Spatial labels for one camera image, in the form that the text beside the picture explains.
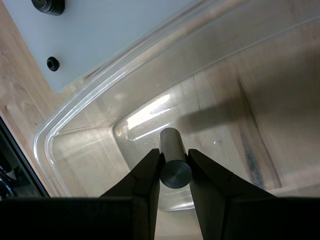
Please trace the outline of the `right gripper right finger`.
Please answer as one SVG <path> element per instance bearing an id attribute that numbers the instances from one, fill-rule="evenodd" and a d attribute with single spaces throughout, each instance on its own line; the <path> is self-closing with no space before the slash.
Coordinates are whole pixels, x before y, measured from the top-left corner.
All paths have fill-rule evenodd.
<path id="1" fill-rule="evenodd" d="M 262 240 L 267 210 L 259 200 L 275 199 L 197 149 L 189 149 L 191 195 L 205 240 Z"/>

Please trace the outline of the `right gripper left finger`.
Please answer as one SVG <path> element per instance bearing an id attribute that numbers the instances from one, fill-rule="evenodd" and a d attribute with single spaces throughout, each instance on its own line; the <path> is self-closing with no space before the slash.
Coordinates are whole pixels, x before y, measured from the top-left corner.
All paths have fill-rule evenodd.
<path id="1" fill-rule="evenodd" d="M 160 193 L 160 150 L 152 149 L 122 180 L 101 195 L 107 200 L 109 240 L 153 240 Z"/>

